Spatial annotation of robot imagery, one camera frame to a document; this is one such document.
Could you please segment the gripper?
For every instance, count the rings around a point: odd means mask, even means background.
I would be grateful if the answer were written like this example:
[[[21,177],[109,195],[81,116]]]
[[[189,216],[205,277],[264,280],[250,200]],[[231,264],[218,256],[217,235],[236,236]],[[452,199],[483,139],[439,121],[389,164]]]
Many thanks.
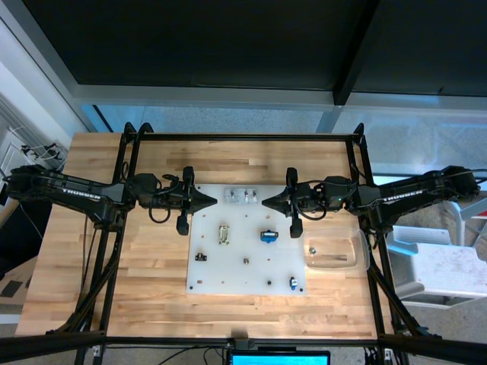
[[[324,219],[323,181],[312,179],[298,182],[294,167],[286,171],[286,188],[279,194],[263,200],[262,205],[285,217],[291,216],[290,236],[300,238],[304,232],[301,218],[309,221]]]
[[[164,224],[169,221],[172,210],[179,210],[180,215],[177,217],[176,229],[179,235],[189,235],[188,214],[190,213],[192,200],[192,215],[206,208],[216,205],[217,199],[206,195],[200,186],[194,186],[194,169],[193,167],[183,168],[183,177],[171,174],[164,174],[161,177],[167,180],[169,184],[165,187],[160,183],[159,188],[154,195],[154,209],[163,209],[167,216],[163,220],[154,219],[156,224]]]

